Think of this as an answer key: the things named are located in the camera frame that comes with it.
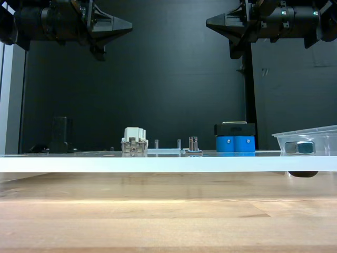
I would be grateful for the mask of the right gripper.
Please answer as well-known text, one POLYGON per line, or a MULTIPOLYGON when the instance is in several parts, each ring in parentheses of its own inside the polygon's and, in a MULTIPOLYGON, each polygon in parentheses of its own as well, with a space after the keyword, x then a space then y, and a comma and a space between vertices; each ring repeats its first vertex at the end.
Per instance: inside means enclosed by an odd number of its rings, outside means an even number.
POLYGON ((240 1, 237 8, 206 20, 206 27, 230 40, 230 57, 239 59, 258 40, 261 25, 259 1, 240 1))

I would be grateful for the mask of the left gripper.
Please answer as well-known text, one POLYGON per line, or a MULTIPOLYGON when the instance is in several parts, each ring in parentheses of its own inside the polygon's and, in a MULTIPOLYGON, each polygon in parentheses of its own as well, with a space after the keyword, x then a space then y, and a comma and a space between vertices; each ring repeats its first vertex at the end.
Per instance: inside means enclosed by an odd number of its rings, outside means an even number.
POLYGON ((75 34, 81 45, 89 46, 98 61, 105 60, 105 46, 110 41, 132 31, 132 23, 109 15, 94 1, 70 1, 75 12, 75 34))

